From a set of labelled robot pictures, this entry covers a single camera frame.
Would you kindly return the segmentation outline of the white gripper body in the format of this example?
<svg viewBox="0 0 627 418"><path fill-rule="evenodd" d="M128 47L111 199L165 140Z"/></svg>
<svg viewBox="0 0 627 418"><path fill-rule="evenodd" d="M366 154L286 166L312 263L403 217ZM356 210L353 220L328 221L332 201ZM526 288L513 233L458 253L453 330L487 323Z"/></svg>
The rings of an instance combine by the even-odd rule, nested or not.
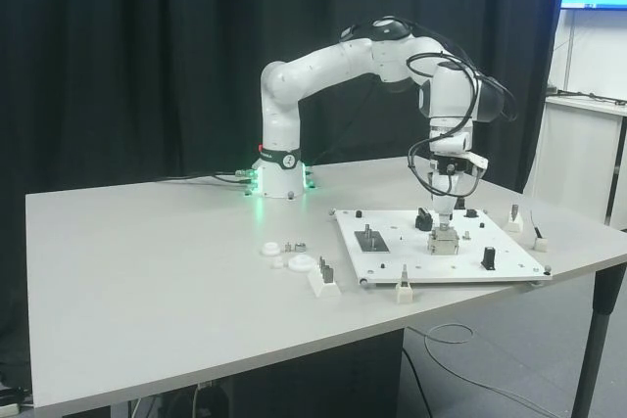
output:
<svg viewBox="0 0 627 418"><path fill-rule="evenodd" d="M433 208L439 215L451 215L458 199L460 173L441 173L435 170L429 174Z"/></svg>

